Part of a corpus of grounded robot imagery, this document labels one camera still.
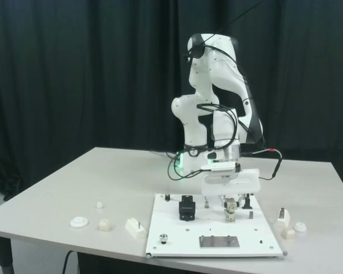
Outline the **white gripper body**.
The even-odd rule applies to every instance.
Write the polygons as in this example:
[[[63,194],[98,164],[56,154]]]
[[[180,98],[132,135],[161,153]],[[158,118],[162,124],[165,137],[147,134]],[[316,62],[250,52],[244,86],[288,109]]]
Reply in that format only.
[[[203,196],[252,194],[260,190],[259,169],[246,169],[237,174],[209,172],[203,177]]]

